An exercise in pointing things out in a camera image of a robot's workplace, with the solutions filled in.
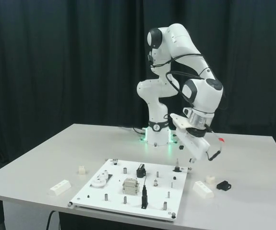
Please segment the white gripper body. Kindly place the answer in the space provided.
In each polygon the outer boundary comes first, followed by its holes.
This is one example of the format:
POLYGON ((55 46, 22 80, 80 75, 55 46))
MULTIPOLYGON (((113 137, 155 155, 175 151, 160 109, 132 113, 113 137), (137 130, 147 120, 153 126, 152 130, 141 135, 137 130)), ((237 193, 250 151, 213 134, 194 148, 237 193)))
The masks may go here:
POLYGON ((210 144, 205 138, 194 137, 185 129, 176 128, 176 135, 180 142, 192 154, 196 160, 204 160, 207 158, 206 152, 210 148, 210 144))

